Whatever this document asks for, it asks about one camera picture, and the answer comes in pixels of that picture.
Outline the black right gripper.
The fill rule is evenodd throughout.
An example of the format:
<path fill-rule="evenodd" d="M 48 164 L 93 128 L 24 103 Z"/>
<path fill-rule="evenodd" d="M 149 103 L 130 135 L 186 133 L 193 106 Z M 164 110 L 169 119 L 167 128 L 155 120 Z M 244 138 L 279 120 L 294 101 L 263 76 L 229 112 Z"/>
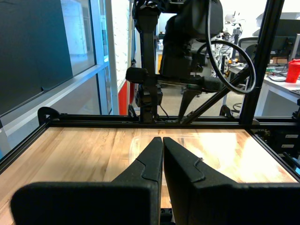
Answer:
<path fill-rule="evenodd" d="M 196 90 L 204 92 L 220 92 L 222 90 L 222 82 L 214 77 L 192 76 L 189 78 L 166 77 L 154 74 L 150 76 L 147 69 L 130 67 L 126 71 L 126 79 L 131 83 L 144 84 L 147 80 L 152 79 L 155 83 L 163 83 L 177 86 L 188 86 Z M 183 118 L 189 104 L 195 96 L 199 96 L 200 92 L 185 91 L 180 104 L 179 118 Z"/>

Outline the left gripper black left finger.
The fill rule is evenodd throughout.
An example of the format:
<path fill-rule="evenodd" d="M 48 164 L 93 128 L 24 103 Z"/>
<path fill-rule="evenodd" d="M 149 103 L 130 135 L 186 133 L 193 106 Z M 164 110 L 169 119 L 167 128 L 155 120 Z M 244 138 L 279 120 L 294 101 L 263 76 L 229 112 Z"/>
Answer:
<path fill-rule="evenodd" d="M 157 225 L 163 143 L 155 137 L 110 182 L 35 182 L 10 202 L 17 225 Z"/>

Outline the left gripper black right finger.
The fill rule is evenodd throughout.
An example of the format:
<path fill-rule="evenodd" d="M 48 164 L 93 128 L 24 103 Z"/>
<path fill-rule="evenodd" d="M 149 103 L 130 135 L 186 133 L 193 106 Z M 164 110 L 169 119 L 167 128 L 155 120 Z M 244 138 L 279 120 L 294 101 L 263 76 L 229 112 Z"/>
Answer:
<path fill-rule="evenodd" d="M 165 137 L 164 172 L 178 225 L 297 225 L 298 183 L 237 183 Z"/>

